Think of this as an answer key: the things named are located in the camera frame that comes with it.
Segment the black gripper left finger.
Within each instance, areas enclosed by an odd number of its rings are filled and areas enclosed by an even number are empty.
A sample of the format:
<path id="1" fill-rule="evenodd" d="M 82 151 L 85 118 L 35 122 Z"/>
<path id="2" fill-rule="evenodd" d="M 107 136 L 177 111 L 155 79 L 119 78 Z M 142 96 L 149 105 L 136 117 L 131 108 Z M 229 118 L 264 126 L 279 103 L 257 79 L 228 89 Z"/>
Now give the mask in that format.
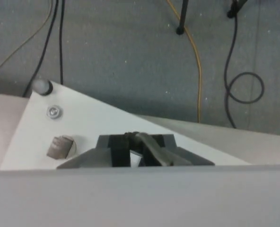
<path id="1" fill-rule="evenodd" d="M 96 147 L 57 166 L 58 169 L 130 167 L 128 141 L 120 135 L 100 135 Z"/>

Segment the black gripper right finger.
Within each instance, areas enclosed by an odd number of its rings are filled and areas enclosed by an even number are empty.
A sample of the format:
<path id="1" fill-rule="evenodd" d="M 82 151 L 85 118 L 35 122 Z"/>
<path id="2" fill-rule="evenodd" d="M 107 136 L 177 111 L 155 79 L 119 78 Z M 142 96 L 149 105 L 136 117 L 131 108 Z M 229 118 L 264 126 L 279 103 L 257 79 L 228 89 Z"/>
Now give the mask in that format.
<path id="1" fill-rule="evenodd" d="M 139 134 L 145 166 L 215 166 L 215 163 L 177 146 L 173 134 Z"/>

